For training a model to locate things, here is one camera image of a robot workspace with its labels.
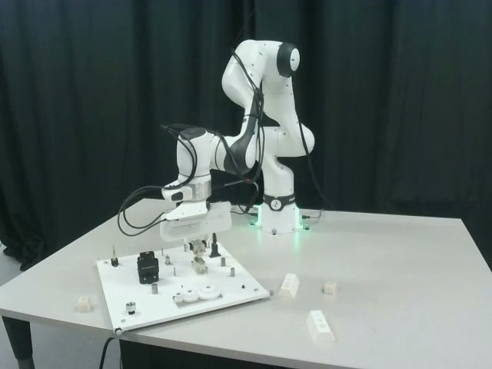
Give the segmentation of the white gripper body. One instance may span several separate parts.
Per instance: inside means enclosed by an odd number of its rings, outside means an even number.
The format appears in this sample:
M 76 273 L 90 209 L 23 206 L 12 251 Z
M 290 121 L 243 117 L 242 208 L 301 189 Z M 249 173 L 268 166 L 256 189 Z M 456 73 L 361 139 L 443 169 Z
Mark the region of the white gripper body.
M 231 203 L 184 202 L 161 218 L 164 220 L 160 224 L 163 241 L 203 240 L 231 227 Z

